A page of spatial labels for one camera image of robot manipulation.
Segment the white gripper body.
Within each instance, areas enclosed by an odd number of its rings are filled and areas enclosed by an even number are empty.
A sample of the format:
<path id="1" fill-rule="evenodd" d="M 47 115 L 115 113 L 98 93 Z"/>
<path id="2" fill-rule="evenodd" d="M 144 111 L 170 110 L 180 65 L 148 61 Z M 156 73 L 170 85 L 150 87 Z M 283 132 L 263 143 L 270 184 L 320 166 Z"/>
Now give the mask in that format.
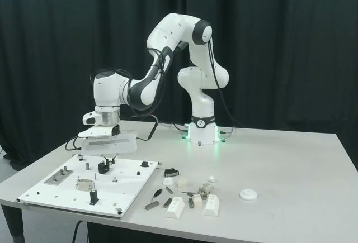
<path id="1" fill-rule="evenodd" d="M 137 133 L 125 131 L 115 136 L 85 138 L 81 146 L 83 155 L 119 155 L 137 150 Z"/>

